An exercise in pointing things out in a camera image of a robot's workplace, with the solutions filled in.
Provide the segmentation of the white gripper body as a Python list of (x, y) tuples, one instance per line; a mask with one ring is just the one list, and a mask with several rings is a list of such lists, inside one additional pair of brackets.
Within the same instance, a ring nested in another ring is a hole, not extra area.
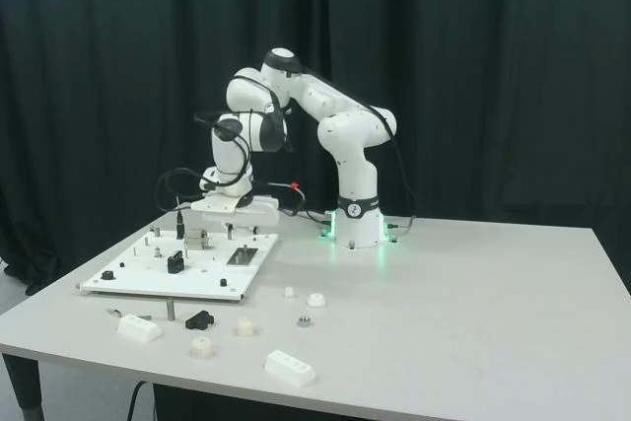
[(250, 204), (238, 207), (231, 197), (206, 197), (201, 200), (202, 217), (211, 222), (235, 227), (273, 227), (279, 221), (279, 201), (273, 197), (254, 197)]

